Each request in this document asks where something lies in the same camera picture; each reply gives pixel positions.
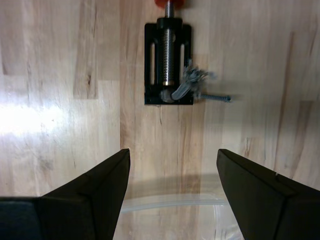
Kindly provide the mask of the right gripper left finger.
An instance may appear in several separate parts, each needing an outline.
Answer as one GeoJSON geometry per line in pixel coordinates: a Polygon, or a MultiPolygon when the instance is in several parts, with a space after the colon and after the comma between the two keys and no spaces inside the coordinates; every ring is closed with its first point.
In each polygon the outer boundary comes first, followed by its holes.
{"type": "Polygon", "coordinates": [[[122,149],[38,197],[1,197],[2,240],[111,240],[128,187],[130,150],[122,149]]]}

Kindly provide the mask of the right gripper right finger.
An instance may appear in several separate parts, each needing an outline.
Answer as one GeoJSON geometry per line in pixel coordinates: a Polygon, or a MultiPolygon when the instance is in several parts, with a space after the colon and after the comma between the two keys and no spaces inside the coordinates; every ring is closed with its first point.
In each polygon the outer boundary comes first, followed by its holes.
{"type": "Polygon", "coordinates": [[[227,149],[216,166],[246,240],[318,240],[320,192],[227,149]]]}

